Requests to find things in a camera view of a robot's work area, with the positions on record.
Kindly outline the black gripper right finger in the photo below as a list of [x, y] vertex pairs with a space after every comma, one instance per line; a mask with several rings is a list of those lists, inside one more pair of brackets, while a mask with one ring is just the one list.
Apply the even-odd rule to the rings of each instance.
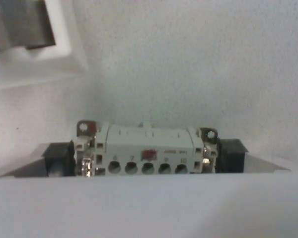
[[216, 173], [291, 172], [292, 164], [284, 159], [254, 156], [240, 139], [218, 139]]

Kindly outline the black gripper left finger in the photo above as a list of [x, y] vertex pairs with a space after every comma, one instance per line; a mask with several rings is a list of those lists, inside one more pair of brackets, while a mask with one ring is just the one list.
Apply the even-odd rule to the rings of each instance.
[[74, 142], [41, 143], [27, 157], [0, 168], [0, 178], [48, 178], [75, 175]]

